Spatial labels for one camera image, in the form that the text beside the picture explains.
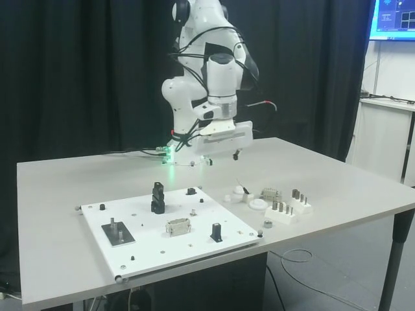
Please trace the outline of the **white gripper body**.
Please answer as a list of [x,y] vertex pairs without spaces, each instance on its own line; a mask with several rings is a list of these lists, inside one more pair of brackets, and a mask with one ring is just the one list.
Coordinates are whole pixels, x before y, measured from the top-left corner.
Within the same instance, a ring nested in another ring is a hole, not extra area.
[[253,142],[252,127],[252,121],[214,120],[193,139],[193,152],[199,156],[211,156],[246,148]]

